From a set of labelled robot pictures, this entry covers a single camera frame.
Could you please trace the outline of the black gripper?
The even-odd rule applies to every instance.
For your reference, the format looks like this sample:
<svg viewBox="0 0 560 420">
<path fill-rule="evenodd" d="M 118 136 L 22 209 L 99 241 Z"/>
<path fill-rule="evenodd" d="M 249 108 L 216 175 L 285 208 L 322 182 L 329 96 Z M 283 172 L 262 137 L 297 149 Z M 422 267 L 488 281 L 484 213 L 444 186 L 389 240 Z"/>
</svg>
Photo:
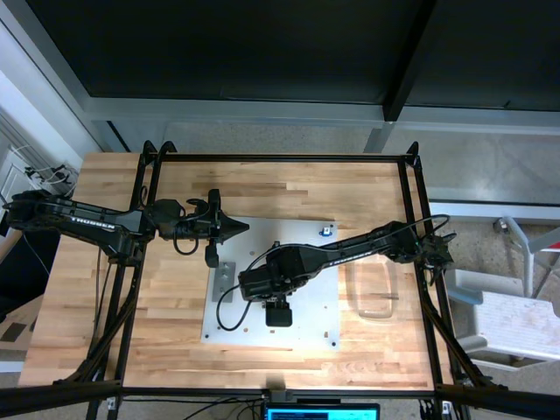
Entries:
<svg viewBox="0 0 560 420">
<path fill-rule="evenodd" d="M 279 262 L 267 262 L 257 269 L 247 269 L 239 276 L 244 300 L 261 302 L 267 327 L 291 327 L 292 309 L 287 297 L 303 286 L 292 269 Z"/>
<path fill-rule="evenodd" d="M 207 241 L 205 262 L 209 268 L 217 268 L 219 265 L 217 251 L 219 242 L 225 242 L 248 230 L 249 224 L 221 213 L 221 196 L 218 189 L 211 189 L 207 201 L 200 200 L 197 203 L 195 219 L 192 223 L 193 237 L 197 241 Z"/>
</svg>

